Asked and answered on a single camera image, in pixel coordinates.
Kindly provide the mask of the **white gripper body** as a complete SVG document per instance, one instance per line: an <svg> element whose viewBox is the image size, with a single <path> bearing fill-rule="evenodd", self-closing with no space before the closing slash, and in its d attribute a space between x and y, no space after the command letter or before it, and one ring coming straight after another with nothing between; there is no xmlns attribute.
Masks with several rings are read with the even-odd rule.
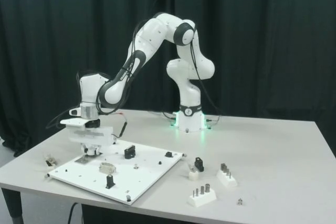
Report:
<svg viewBox="0 0 336 224"><path fill-rule="evenodd" d="M66 126L66 130L72 142L99 146L109 146L113 143L112 127Z"/></svg>

